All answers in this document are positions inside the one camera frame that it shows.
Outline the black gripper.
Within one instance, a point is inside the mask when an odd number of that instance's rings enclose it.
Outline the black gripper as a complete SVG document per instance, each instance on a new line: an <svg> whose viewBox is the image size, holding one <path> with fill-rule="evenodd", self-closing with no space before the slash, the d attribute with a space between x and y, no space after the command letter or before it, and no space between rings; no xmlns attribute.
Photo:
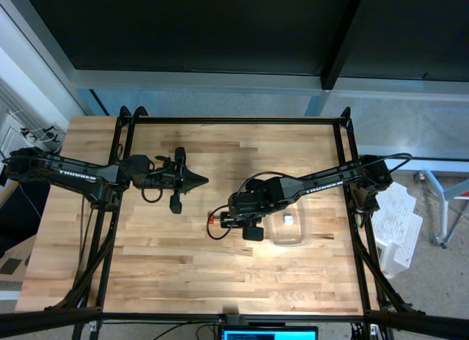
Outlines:
<svg viewBox="0 0 469 340"><path fill-rule="evenodd" d="M157 203L162 199L164 190L173 190L169 200L169 208L172 213L181 214L182 203L180 201L180 194L184 184L184 170L186 179L185 192L190 192L195 188L206 185L209 180L185 168L186 154L183 147L175 149L174 160L162 155L155 156L155 159L161 161L163 165L158 168L153 166L150 170L146 176L146 188L158 189L159 196L156 199L146 199L146 202L150 204Z"/></svg>
<svg viewBox="0 0 469 340"><path fill-rule="evenodd" d="M264 229L257 226L261 223L262 216L257 212L240 212L235 208L229 209L229 215L233 220L232 226L242 230L242 238L249 241L263 241Z"/></svg>

